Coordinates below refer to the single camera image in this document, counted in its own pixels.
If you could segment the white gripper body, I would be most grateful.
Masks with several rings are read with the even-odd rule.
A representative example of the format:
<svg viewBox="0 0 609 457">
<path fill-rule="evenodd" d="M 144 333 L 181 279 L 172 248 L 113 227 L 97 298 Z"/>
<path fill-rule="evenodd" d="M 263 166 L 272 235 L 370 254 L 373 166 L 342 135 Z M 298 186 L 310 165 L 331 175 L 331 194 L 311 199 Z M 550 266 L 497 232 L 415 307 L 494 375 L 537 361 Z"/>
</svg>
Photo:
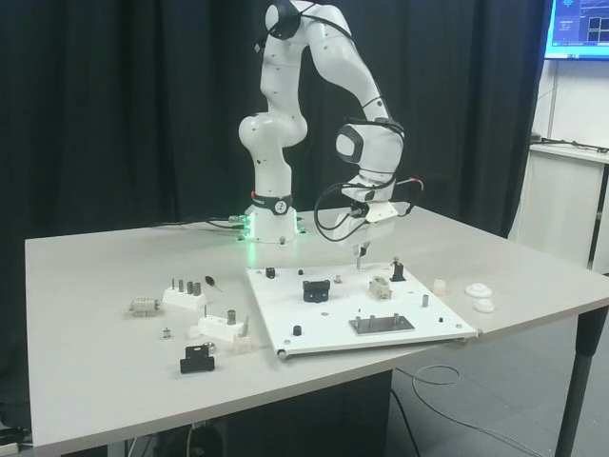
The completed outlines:
<svg viewBox="0 0 609 457">
<path fill-rule="evenodd" d="M 395 228 L 395 217 L 377 222 L 367 222 L 363 217 L 354 217 L 342 211 L 336 219 L 332 230 L 332 239 L 342 246 L 354 248 L 356 245 L 372 243 L 390 235 Z"/>
</svg>

